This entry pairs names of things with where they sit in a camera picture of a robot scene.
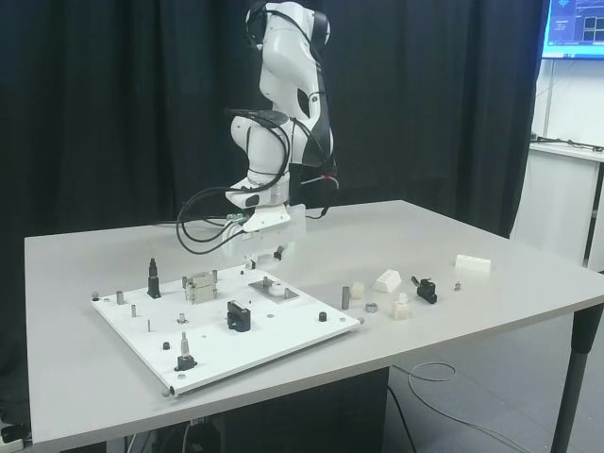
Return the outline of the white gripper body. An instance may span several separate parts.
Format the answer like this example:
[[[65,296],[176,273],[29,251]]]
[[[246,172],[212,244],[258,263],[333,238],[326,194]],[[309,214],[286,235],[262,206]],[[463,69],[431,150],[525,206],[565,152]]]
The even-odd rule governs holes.
[[[222,246],[230,258],[243,259],[272,254],[279,246],[299,241],[306,235],[306,206],[277,205],[255,209],[241,225],[230,225]]]

